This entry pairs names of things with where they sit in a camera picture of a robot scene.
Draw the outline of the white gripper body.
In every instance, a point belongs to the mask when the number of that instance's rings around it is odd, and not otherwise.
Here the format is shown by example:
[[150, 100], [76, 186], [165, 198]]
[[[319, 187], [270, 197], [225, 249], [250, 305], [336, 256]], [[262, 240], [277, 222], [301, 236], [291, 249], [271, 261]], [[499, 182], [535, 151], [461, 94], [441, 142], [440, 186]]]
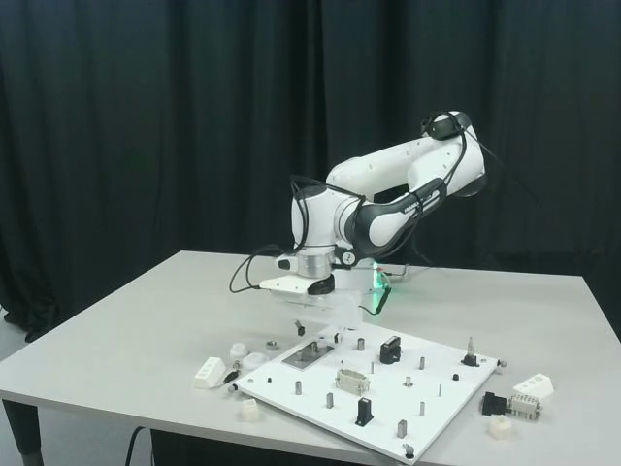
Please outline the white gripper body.
[[324, 295], [285, 297], [286, 309], [295, 319], [325, 325], [360, 325], [362, 295], [353, 290], [336, 290]]

